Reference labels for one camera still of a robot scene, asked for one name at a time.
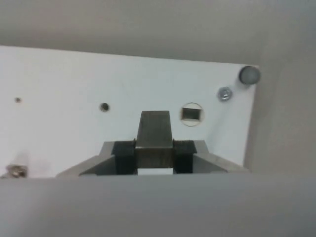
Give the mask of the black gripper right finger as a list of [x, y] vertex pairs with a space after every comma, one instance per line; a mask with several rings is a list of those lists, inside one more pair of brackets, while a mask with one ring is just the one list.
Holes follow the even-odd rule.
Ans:
[[173, 169], [176, 174], [250, 172], [242, 165], [210, 153], [203, 140], [175, 140]]

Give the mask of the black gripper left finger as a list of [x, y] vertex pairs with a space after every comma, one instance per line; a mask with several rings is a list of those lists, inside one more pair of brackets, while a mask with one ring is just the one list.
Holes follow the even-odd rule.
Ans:
[[104, 142], [98, 155], [60, 173], [58, 177], [109, 176], [134, 174], [135, 141]]

